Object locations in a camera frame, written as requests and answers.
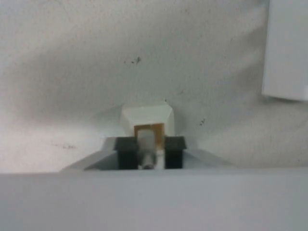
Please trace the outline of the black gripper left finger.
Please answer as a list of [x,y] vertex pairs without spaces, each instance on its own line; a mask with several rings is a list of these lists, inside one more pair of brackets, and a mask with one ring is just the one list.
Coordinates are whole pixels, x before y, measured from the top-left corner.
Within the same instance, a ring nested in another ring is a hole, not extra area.
[[109,137],[99,151],[66,166],[63,171],[137,170],[138,150],[134,137]]

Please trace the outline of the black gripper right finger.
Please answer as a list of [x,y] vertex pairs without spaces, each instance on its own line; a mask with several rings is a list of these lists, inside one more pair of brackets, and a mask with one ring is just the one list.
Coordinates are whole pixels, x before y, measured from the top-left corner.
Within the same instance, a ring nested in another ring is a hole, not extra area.
[[236,168],[231,162],[198,147],[194,137],[165,137],[165,169]]

